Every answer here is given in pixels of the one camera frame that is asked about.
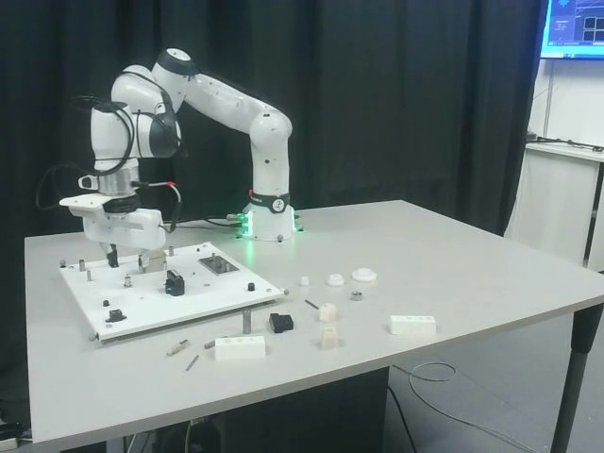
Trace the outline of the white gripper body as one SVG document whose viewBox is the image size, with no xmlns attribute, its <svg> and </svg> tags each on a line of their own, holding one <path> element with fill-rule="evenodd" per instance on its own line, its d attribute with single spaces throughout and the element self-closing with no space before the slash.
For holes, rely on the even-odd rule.
<svg viewBox="0 0 604 453">
<path fill-rule="evenodd" d="M 158 210 L 138 209 L 129 213 L 98 211 L 83 218 L 83 228 L 85 236 L 98 243 L 143 250 L 164 246 L 163 219 Z"/>
</svg>

